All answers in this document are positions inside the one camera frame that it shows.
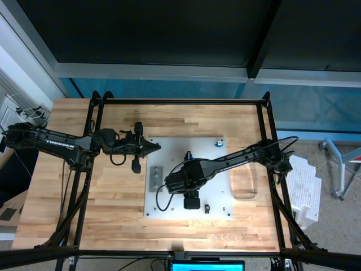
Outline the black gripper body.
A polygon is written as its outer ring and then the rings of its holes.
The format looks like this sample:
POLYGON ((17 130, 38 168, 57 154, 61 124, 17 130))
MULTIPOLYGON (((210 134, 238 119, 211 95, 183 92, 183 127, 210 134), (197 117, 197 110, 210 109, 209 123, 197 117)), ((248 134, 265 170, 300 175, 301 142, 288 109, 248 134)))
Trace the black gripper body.
POLYGON ((141 172, 140 166, 140 153, 141 153, 141 139, 143 136, 143 125, 141 122, 136 122, 134 125, 134 133, 129 132, 127 134, 127 150, 130 154, 134 154, 134 158, 131 163, 131 169, 134 173, 141 172))
POLYGON ((183 200, 184 209, 194 210, 200 209, 200 199, 198 197, 185 195, 183 200))

